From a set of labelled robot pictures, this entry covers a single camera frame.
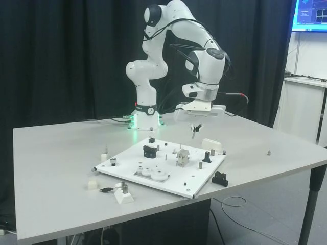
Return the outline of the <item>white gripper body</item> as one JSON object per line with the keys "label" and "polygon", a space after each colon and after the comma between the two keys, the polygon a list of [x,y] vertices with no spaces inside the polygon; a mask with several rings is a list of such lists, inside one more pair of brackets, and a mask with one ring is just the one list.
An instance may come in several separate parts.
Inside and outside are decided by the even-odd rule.
{"label": "white gripper body", "polygon": [[173,118],[175,121],[218,121],[222,119],[226,107],[213,105],[211,111],[194,111],[183,109],[184,104],[175,108]]}

